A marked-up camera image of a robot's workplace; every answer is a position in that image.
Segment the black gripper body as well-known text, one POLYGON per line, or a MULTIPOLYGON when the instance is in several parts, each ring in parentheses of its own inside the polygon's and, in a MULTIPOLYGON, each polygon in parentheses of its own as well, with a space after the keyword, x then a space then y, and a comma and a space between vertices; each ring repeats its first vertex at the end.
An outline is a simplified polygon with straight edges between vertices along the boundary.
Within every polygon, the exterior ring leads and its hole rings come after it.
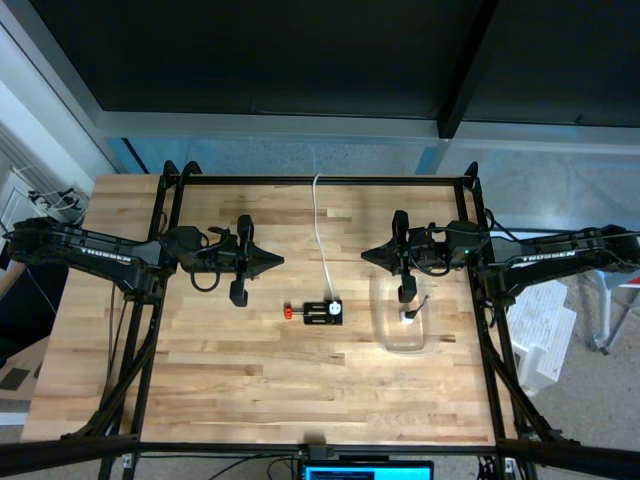
POLYGON ((427 276, 444 276, 447 274, 446 252, 426 227, 411 228, 408 213, 404 210, 395 211, 392 233, 396 239, 395 273, 401 278, 398 298, 401 303, 410 303, 417 294, 417 282, 411 269, 427 276))
POLYGON ((219 241, 214 247, 214 273, 220 277, 230 273, 235 279, 230 284, 229 298, 234 306, 248 304, 245 280, 249 276, 250 246, 253 242, 254 224, 249 215, 241 215, 237 222, 237 233, 218 228, 219 241))

